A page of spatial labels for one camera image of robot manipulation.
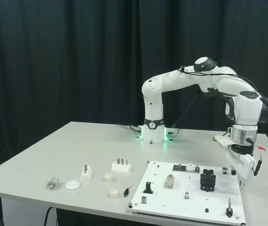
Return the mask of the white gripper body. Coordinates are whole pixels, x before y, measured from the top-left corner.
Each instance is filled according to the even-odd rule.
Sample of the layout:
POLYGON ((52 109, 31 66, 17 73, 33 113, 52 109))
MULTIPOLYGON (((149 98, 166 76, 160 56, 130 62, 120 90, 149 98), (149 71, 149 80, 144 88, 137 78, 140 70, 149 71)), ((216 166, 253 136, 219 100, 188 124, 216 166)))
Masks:
POLYGON ((253 177, 253 168, 256 166, 256 160, 250 154, 238 154, 228 152, 228 161, 231 168, 235 170, 245 181, 253 177))

